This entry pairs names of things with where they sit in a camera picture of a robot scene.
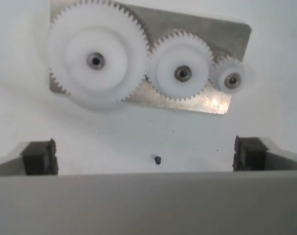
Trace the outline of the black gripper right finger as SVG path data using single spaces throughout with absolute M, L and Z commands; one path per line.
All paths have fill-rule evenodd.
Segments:
M 234 171 L 297 170 L 297 154 L 280 148 L 270 138 L 236 136 L 234 151 Z

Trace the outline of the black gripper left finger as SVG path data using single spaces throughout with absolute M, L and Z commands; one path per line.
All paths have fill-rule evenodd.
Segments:
M 0 157 L 0 176 L 58 175 L 56 142 L 27 141 Z

